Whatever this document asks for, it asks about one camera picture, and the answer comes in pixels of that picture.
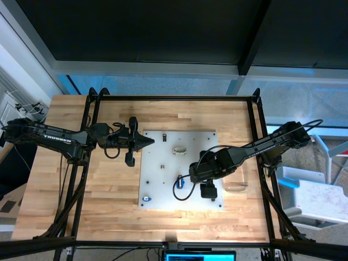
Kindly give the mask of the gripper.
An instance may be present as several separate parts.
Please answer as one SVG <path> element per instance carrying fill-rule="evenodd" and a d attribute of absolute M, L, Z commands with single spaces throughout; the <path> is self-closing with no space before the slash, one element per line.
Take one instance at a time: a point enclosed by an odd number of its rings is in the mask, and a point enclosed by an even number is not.
<path fill-rule="evenodd" d="M 190 181 L 200 185 L 201 197 L 206 199 L 216 199 L 218 196 L 217 188 L 213 183 L 214 171 L 208 163 L 198 165 L 192 163 L 189 166 Z"/>
<path fill-rule="evenodd" d="M 141 141 L 136 146 L 136 134 L 137 140 Z M 138 121 L 135 116 L 129 118 L 128 131 L 124 138 L 125 148 L 128 149 L 128 152 L 125 154 L 125 163 L 129 167 L 135 166 L 135 158 L 133 157 L 133 153 L 136 151 L 140 151 L 143 148 L 154 143 L 152 138 L 141 135 L 138 132 Z"/>

